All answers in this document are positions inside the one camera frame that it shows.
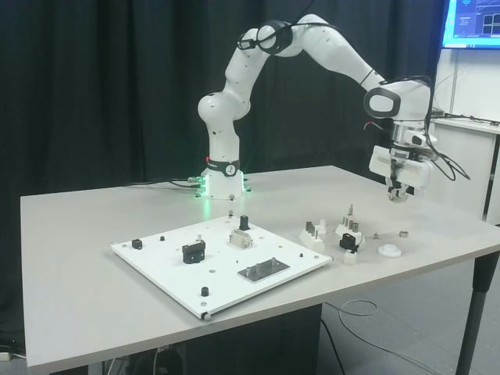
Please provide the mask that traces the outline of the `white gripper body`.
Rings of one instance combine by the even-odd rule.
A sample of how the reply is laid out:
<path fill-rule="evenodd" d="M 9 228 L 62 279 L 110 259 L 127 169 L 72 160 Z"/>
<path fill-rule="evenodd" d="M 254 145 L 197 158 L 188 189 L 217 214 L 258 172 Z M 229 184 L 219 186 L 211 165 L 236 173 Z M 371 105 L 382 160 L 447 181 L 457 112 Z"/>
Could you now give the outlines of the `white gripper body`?
<path fill-rule="evenodd" d="M 418 195 L 425 192 L 430 181 L 432 163 L 430 161 L 415 161 L 394 156 L 388 148 L 375 146 L 370 158 L 370 172 L 386 178 L 391 177 L 397 181 L 398 189 L 401 184 L 406 184 Z"/>

